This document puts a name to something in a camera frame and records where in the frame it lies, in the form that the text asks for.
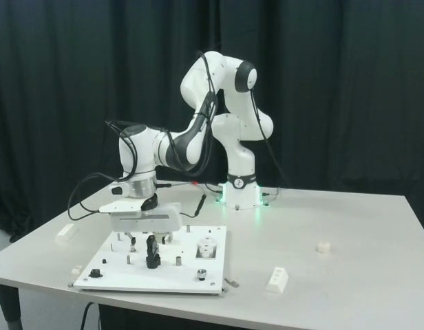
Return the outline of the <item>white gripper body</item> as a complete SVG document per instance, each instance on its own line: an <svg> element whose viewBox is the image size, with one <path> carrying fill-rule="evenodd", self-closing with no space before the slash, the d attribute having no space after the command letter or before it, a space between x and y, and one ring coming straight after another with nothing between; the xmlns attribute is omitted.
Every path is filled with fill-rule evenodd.
<svg viewBox="0 0 424 330"><path fill-rule="evenodd" d="M148 211L110 212L113 232L176 232L181 228L181 204L165 203Z"/></svg>

